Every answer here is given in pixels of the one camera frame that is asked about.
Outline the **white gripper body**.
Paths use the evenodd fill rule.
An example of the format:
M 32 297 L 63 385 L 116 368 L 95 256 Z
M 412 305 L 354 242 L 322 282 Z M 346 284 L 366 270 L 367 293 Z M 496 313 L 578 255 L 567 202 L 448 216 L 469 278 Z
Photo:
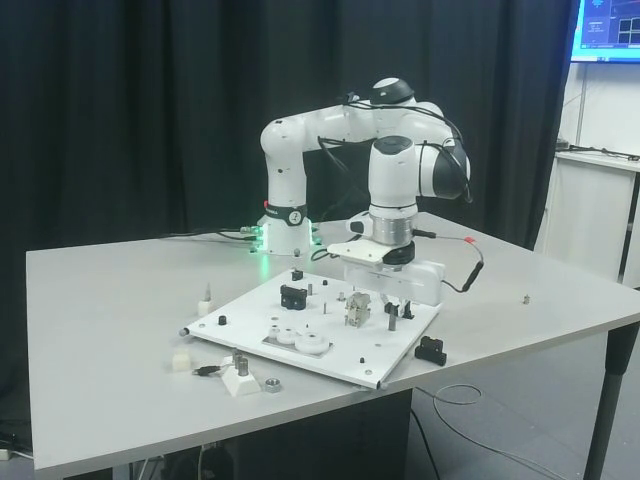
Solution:
M 403 266 L 344 265 L 344 279 L 357 288 L 397 297 L 422 305 L 442 302 L 442 281 L 446 267 L 430 261 L 413 261 Z

